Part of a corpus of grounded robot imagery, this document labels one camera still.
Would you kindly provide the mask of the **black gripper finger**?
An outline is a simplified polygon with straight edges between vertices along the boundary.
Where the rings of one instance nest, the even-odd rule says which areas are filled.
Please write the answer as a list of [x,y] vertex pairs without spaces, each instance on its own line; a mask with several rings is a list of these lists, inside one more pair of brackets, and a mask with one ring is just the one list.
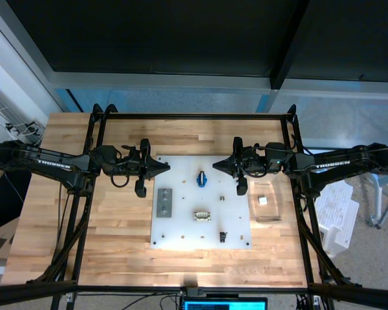
[[223,172],[229,175],[232,178],[235,178],[235,169],[226,168],[226,167],[213,167],[213,168],[218,170],[219,172]]
[[164,172],[167,172],[169,171],[170,168],[169,167],[165,167],[165,168],[149,168],[147,170],[147,179],[148,180],[151,180],[153,179],[155,176],[159,175],[159,174],[162,174]]
[[231,155],[230,157],[213,164],[213,167],[234,167],[234,166],[235,166],[234,155]]
[[167,163],[162,163],[153,159],[151,156],[147,158],[147,164],[150,168],[170,168]]

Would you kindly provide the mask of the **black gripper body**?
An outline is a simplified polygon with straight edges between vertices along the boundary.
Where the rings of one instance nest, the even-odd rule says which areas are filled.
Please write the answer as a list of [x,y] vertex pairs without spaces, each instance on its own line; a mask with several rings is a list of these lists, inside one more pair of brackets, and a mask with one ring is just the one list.
[[127,177],[137,176],[135,182],[135,193],[139,198],[145,198],[147,189],[145,181],[148,179],[148,156],[150,155],[151,145],[148,139],[144,138],[140,141],[140,149],[135,146],[122,145],[121,148],[128,150],[128,155],[121,161],[122,170]]
[[235,164],[234,178],[237,180],[237,195],[244,196],[248,191],[247,176],[262,178],[267,174],[267,163],[258,150],[264,148],[256,143],[254,146],[244,147],[240,137],[234,137],[233,155]]

